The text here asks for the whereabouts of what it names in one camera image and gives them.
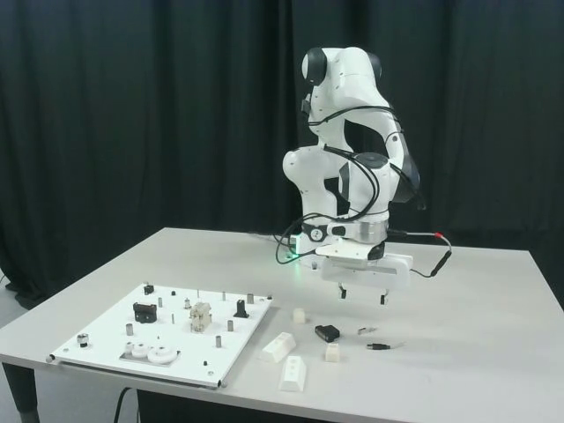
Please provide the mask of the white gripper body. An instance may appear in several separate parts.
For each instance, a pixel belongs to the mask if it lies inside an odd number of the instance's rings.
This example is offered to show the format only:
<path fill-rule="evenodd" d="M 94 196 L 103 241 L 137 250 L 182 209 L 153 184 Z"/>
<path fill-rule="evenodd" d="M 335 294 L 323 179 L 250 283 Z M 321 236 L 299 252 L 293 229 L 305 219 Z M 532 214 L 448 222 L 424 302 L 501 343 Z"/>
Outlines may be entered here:
<path fill-rule="evenodd" d="M 412 256 L 385 254 L 378 260 L 327 257 L 321 276 L 336 283 L 409 283 Z"/>

